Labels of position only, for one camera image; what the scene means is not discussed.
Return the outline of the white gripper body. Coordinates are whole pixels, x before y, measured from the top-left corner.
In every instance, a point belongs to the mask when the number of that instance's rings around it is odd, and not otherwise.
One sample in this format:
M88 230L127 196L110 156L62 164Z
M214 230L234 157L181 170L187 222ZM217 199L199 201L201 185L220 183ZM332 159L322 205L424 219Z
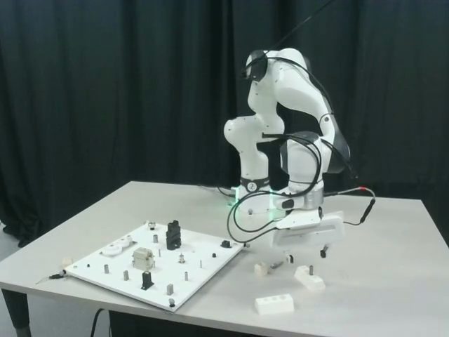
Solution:
M290 214L276 226L271 247L283 251L299 246L328 246L341 241L345 236L343 214L326 214L322 218L306 220L306 216Z

